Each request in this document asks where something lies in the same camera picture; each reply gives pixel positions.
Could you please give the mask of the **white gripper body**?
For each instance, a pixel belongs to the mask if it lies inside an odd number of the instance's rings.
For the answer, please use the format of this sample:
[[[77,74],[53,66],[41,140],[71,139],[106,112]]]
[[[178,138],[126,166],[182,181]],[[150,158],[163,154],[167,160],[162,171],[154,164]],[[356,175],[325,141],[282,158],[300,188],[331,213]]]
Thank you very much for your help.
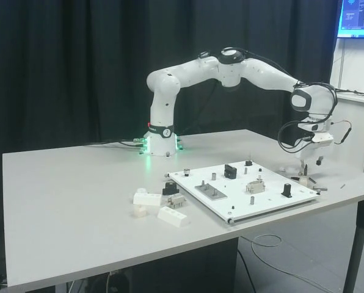
[[[321,161],[333,150],[333,136],[328,132],[316,132],[313,137],[304,137],[297,143],[296,157],[302,161]]]

